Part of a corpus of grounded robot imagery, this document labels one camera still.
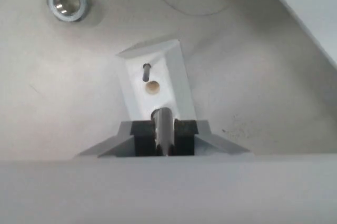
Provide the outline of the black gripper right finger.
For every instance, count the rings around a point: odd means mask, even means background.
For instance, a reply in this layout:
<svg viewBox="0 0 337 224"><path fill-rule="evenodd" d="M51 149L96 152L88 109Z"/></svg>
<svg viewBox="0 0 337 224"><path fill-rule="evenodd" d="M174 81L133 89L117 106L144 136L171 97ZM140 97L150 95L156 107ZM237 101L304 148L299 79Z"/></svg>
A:
<svg viewBox="0 0 337 224"><path fill-rule="evenodd" d="M174 155L242 155L250 150L212 133L207 120L174 120Z"/></svg>

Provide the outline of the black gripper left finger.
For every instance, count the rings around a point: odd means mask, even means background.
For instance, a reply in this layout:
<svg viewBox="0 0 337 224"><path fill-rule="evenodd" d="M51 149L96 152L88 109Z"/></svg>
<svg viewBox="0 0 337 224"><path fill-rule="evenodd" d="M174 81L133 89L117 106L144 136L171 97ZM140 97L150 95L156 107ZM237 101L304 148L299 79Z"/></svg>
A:
<svg viewBox="0 0 337 224"><path fill-rule="evenodd" d="M155 126L149 121L123 121L116 135L80 152L78 157L153 157Z"/></svg>

